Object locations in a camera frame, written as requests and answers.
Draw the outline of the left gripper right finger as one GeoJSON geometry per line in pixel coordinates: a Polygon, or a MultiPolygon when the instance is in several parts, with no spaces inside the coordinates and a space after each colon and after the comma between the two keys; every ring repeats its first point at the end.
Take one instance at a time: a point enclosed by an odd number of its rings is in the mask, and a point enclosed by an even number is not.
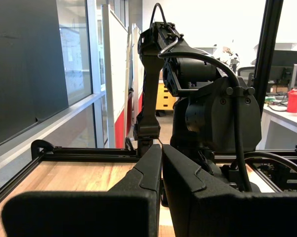
{"type": "Polygon", "coordinates": [[[297,237],[297,192],[240,192],[170,145],[163,181],[178,237],[297,237]]]}

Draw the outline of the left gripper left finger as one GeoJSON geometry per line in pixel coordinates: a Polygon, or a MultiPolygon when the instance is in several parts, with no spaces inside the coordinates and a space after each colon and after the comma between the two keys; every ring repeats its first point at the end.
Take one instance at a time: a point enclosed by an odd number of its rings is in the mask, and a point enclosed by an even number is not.
{"type": "Polygon", "coordinates": [[[106,192],[26,192],[1,212],[9,237],[155,237],[162,149],[153,145],[106,192]]]}

